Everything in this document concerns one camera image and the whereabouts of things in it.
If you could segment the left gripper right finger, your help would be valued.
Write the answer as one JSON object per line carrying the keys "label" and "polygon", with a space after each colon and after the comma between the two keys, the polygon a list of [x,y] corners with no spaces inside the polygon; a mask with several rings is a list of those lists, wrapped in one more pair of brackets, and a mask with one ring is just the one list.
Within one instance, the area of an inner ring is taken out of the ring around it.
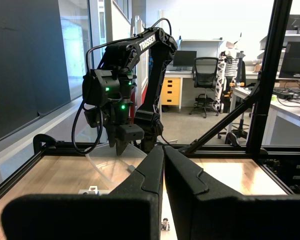
{"label": "left gripper right finger", "polygon": [[243,195],[178,150],[164,148],[164,177],[180,240],[300,240],[300,194]]}

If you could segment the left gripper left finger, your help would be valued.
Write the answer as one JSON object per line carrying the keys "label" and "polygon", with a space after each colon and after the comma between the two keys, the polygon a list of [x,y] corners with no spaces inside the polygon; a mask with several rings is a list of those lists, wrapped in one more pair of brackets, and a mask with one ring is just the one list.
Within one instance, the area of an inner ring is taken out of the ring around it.
{"label": "left gripper left finger", "polygon": [[154,147],[109,194],[28,194],[1,213],[8,240],[158,240],[164,150]]}

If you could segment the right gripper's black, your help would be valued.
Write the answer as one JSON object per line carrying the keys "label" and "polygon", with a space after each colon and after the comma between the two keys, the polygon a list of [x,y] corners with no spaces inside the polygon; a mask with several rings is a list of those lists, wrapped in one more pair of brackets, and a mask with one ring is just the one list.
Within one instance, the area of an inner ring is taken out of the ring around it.
{"label": "right gripper's black", "polygon": [[130,106],[132,102],[122,99],[120,102],[108,102],[103,106],[106,118],[104,127],[111,148],[116,147],[116,155],[121,156],[130,141],[142,140],[144,130],[131,123]]}

